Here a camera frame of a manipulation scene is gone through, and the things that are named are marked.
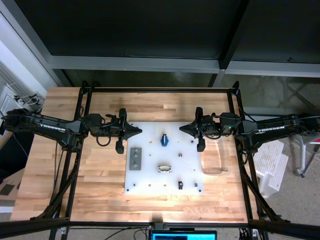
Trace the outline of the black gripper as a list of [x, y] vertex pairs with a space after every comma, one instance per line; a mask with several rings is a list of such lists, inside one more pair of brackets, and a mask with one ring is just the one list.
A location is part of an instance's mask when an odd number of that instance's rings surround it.
[[194, 123], [191, 122], [180, 126], [179, 130], [198, 139], [196, 149], [199, 153], [202, 153], [206, 148], [205, 138], [217, 140], [221, 137], [221, 130], [213, 120], [213, 116], [203, 115], [203, 109], [201, 107], [197, 107], [195, 110], [195, 126]]
[[[106, 137], [108, 137], [108, 142], [103, 146], [106, 147], [111, 143], [111, 138], [116, 137], [118, 140], [115, 143], [115, 150], [118, 154], [124, 153], [123, 140], [125, 139], [126, 132], [126, 122], [127, 122], [127, 111], [125, 108], [121, 108], [119, 110], [118, 117], [114, 117], [113, 121], [104, 128], [103, 133]], [[128, 130], [128, 138], [141, 134], [143, 132], [142, 129], [135, 126], [133, 123], [129, 123]]]

